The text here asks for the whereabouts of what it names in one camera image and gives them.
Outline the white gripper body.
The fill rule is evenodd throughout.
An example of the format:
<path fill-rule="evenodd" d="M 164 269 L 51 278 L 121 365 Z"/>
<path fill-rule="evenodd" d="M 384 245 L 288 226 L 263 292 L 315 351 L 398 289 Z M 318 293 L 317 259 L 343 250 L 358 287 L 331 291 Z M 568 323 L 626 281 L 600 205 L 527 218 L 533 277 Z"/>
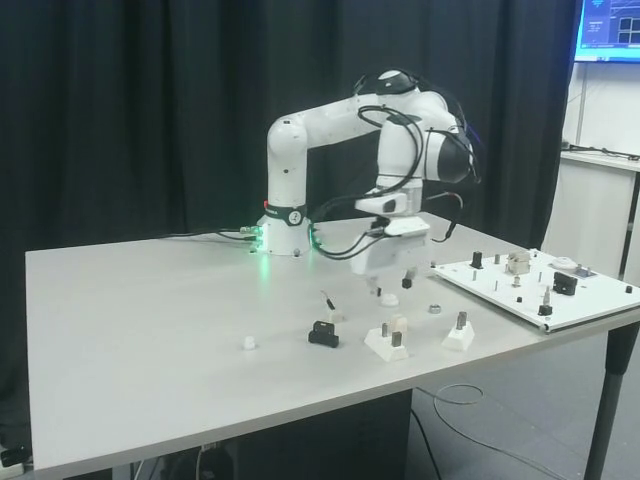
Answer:
<path fill-rule="evenodd" d="M 363 241 L 363 251 L 350 259 L 351 271 L 363 277 L 377 277 L 391 271 L 407 272 L 428 260 L 429 234 L 413 236 L 371 236 Z"/>

